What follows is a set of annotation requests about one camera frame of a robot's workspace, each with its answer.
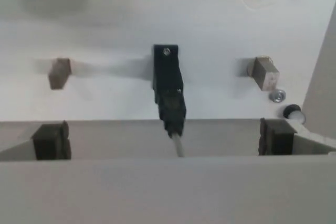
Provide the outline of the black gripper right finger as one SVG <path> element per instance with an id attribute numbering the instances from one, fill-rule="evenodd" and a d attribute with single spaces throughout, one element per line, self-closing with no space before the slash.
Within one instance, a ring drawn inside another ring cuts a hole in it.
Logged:
<path id="1" fill-rule="evenodd" d="M 333 155 L 335 139 L 313 133 L 296 120 L 261 118 L 258 154 Z"/>

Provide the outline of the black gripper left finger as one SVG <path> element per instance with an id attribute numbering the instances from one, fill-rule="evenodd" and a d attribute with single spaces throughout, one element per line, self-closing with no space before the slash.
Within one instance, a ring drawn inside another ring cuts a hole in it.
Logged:
<path id="1" fill-rule="evenodd" d="M 1 141 L 2 161 L 55 161 L 71 158 L 67 121 L 34 125 L 9 145 Z"/>

